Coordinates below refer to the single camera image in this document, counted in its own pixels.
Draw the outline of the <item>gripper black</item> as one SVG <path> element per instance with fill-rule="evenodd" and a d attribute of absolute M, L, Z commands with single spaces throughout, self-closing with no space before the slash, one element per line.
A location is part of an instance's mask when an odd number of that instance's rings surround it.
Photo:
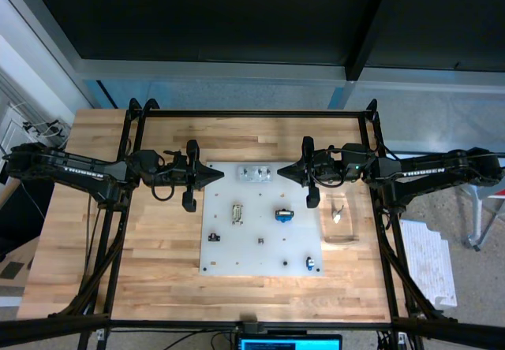
<path fill-rule="evenodd" d="M 343 168 L 333 159 L 333 153 L 339 153 L 333 145 L 316 150 L 314 140 L 305 136 L 301 145 L 302 157 L 295 163 L 278 169 L 277 174 L 308 189 L 306 206 L 317 208 L 320 203 L 320 190 L 337 188 L 343 185 Z"/>
<path fill-rule="evenodd" d="M 224 172 L 213 169 L 199 161 L 200 148 L 196 140 L 189 140 L 186 144 L 186 156 L 184 164 L 181 164 L 178 184 L 185 182 L 186 190 L 182 194 L 182 206 L 189 212 L 196 212 L 196 200 L 194 199 L 194 190 L 201 190 L 207 185 L 224 178 Z"/>

